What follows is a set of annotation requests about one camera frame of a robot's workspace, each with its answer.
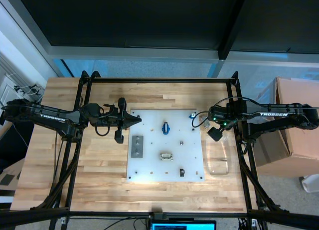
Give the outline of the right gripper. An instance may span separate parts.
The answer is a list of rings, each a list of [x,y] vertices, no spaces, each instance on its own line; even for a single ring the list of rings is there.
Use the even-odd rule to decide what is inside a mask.
[[[208,135],[218,142],[222,136],[223,131],[229,131],[237,123],[237,119],[234,115],[234,108],[231,103],[227,103],[225,107],[219,105],[210,107],[208,111],[208,120],[218,124],[219,129],[212,127],[208,131]]]

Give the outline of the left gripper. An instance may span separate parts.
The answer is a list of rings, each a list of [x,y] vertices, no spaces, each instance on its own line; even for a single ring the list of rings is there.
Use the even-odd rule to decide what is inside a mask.
[[[126,107],[127,107],[127,103],[125,101],[125,98],[123,97],[119,98],[118,100],[119,114],[117,118],[118,120],[117,130],[115,131],[115,137],[114,137],[117,143],[124,142],[124,136],[122,135],[122,130],[124,128],[124,119],[125,119],[124,113],[126,111]],[[139,115],[139,112],[137,111],[131,111],[130,113],[127,112],[126,118],[130,120],[126,123],[126,128],[130,128],[131,126],[136,125],[142,121]]]

